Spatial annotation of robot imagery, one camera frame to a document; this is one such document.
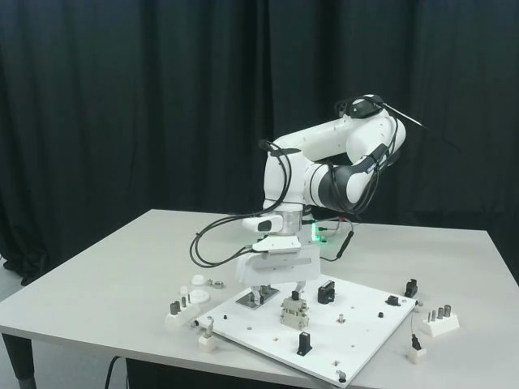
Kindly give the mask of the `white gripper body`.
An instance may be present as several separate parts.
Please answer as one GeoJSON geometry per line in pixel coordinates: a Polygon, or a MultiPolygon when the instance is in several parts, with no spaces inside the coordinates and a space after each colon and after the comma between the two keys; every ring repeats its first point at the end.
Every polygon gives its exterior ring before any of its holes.
{"type": "Polygon", "coordinates": [[[303,282],[320,275],[320,248],[303,246],[294,252],[246,254],[237,260],[236,279],[248,287],[303,282]]]}

